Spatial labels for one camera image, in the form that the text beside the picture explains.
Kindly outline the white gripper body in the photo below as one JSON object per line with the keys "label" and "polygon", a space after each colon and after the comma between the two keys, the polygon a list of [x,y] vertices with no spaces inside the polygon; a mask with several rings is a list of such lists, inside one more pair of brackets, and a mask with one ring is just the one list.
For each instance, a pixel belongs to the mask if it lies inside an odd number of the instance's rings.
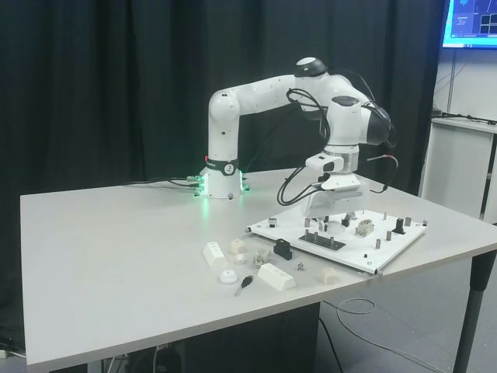
{"label": "white gripper body", "polygon": [[368,184],[360,182],[355,174],[332,174],[302,204],[306,218],[324,218],[334,214],[363,210],[367,205]]}

